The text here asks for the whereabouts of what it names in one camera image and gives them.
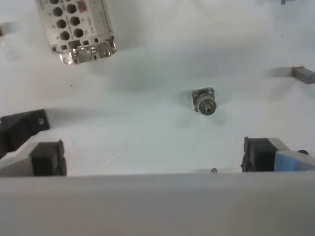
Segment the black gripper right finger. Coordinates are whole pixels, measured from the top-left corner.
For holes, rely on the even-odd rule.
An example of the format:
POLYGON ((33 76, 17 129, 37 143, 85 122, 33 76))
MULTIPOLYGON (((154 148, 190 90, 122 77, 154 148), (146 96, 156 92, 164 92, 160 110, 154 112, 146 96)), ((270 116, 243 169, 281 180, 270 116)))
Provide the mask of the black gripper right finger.
POLYGON ((305 150, 291 150, 279 138, 244 138, 242 172, 314 171, 315 158, 305 150))

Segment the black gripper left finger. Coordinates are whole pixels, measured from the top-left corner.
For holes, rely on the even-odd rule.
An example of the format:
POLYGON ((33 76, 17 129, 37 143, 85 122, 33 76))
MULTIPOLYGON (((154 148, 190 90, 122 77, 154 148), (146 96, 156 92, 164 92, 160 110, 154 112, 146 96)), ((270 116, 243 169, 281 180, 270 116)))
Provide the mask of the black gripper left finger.
POLYGON ((1 177, 56 177, 67 175, 64 143, 30 143, 15 156, 0 160, 1 177))

